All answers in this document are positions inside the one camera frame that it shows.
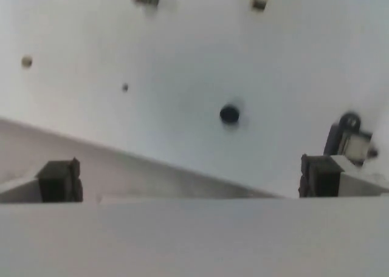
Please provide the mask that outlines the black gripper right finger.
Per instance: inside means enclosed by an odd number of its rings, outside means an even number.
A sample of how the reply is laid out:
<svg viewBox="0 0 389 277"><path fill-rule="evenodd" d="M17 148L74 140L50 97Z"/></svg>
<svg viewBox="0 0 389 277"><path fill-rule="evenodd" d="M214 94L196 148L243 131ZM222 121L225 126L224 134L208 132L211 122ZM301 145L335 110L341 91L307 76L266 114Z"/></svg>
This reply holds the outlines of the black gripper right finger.
<svg viewBox="0 0 389 277"><path fill-rule="evenodd" d="M367 174L345 156L301 157L300 197L374 197L388 194L381 174Z"/></svg>

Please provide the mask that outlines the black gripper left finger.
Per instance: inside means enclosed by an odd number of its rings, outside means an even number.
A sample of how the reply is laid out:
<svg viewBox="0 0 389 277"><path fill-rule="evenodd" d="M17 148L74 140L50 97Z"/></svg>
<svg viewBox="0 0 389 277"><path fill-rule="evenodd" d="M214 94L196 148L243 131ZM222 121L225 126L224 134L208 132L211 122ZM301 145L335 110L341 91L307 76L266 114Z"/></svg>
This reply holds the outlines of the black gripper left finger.
<svg viewBox="0 0 389 277"><path fill-rule="evenodd" d="M2 203L68 203L83 201L80 161L51 160L41 168L1 183Z"/></svg>

